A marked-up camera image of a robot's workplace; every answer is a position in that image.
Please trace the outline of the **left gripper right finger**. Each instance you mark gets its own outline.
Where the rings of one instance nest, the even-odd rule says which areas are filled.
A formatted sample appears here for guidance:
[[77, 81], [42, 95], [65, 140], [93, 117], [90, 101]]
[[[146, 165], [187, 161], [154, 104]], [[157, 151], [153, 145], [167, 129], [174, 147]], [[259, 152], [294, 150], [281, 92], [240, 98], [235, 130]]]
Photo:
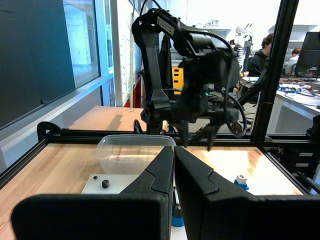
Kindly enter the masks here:
[[190, 240], [317, 240], [317, 195], [253, 195], [176, 146], [174, 177]]

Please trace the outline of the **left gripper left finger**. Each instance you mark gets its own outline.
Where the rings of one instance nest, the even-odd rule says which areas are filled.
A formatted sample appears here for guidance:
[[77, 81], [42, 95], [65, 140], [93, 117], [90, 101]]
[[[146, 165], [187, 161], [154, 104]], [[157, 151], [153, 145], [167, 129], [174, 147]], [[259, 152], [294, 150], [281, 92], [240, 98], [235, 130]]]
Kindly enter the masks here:
[[168, 240], [174, 151], [164, 147], [119, 194], [38, 194], [11, 213], [18, 240]]

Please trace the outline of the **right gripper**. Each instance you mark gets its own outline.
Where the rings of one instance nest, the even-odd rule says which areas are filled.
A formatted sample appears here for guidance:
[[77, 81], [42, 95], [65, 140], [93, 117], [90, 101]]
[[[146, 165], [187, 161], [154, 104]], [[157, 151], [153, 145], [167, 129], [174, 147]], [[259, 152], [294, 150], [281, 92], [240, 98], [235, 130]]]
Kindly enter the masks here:
[[239, 118], [239, 111], [228, 107], [230, 88], [236, 86], [240, 69], [235, 53], [220, 49], [201, 58], [183, 60], [183, 88], [171, 105], [167, 122], [177, 126], [186, 148], [189, 145], [189, 123], [198, 118], [209, 119], [207, 125], [207, 151], [214, 144], [221, 125], [230, 125]]

